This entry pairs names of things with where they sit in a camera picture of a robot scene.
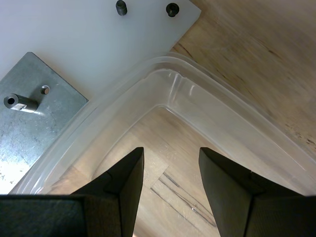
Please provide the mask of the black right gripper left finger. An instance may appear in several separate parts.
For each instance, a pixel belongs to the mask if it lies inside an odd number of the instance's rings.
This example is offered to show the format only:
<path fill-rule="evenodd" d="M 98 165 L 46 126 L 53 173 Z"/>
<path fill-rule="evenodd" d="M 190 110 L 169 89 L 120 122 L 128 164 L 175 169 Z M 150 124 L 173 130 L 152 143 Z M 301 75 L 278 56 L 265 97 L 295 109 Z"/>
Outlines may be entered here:
<path fill-rule="evenodd" d="M 144 149 L 135 148 L 70 195 L 2 195 L 3 237 L 130 237 L 143 187 Z"/>

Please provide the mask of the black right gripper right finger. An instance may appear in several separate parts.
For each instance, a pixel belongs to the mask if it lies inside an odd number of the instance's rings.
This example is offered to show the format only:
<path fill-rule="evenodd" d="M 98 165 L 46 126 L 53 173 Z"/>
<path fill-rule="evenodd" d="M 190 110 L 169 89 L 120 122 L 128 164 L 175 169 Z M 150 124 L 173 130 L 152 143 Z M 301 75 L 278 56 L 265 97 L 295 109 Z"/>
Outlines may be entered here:
<path fill-rule="evenodd" d="M 314 237 L 316 197 L 304 196 L 201 147 L 199 169 L 222 237 Z"/>

